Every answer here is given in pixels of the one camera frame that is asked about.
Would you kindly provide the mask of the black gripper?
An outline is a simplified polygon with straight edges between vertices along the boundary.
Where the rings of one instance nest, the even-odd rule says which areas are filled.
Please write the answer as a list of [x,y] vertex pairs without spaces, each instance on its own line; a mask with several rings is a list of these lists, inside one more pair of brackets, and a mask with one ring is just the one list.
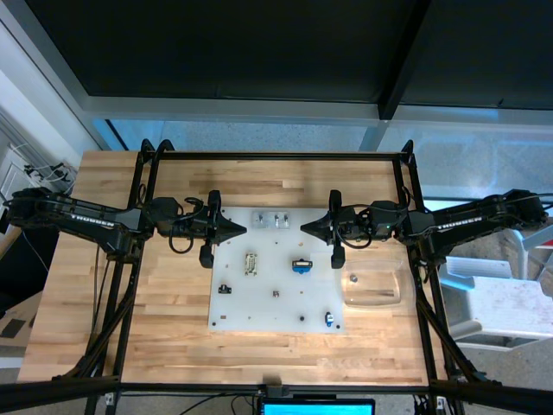
[[[356,208],[362,205],[342,205],[341,192],[336,189],[330,191],[329,213],[330,228],[332,234],[333,253],[331,255],[331,267],[341,269],[346,262],[345,246],[361,250],[368,247],[367,225],[356,213]],[[329,243],[329,214],[325,214],[318,220],[300,226],[302,232],[315,237],[325,244]]]
[[[211,190],[208,194],[207,204],[200,210],[199,214],[193,218],[190,227],[190,237],[193,240],[201,239],[203,244],[200,247],[199,260],[203,268],[213,268],[213,245],[218,229],[218,220],[221,207],[221,195],[218,190]],[[227,242],[232,238],[247,233],[246,227],[236,222],[231,216],[232,211],[223,209],[221,211],[221,226],[224,228],[235,229],[224,231],[221,234],[221,242]]]

